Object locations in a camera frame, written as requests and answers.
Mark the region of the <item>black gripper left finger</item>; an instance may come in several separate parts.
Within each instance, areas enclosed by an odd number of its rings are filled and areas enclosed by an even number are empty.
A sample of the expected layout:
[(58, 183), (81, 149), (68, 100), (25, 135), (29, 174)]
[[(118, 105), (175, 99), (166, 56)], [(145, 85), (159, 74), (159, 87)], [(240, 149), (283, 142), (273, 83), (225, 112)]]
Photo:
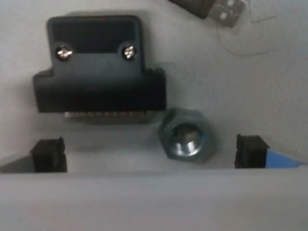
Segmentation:
[(63, 137), (40, 139), (22, 154), (0, 160), (1, 173), (67, 173), (67, 158)]

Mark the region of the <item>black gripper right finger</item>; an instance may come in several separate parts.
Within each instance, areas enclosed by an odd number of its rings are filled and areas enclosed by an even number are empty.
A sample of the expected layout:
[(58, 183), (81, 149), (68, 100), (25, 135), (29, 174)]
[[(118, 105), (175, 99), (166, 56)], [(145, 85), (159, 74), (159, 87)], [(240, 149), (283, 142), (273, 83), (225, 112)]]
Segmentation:
[(236, 169), (257, 168), (299, 168), (307, 167), (308, 162), (273, 151), (259, 135), (236, 136)]

